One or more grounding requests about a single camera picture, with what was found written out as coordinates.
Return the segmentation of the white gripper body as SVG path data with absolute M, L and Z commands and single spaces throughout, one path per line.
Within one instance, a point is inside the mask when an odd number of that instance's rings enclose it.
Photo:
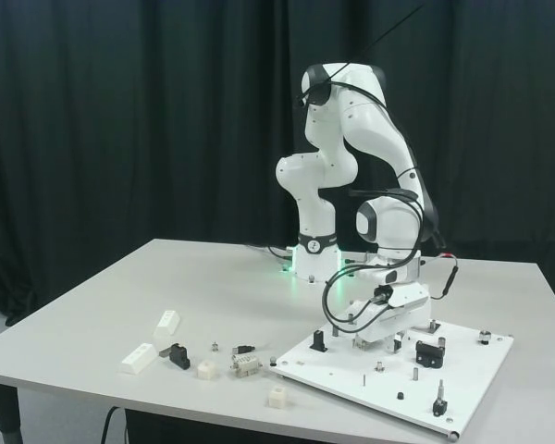
M 355 301 L 349 313 L 357 315 L 367 301 Z M 376 342 L 413 327 L 427 327 L 431 315 L 431 299 L 428 289 L 393 289 L 388 302 L 392 308 L 381 315 L 374 323 L 356 334 L 366 342 Z M 368 308 L 349 324 L 349 329 L 364 326 L 388 305 L 371 303 Z

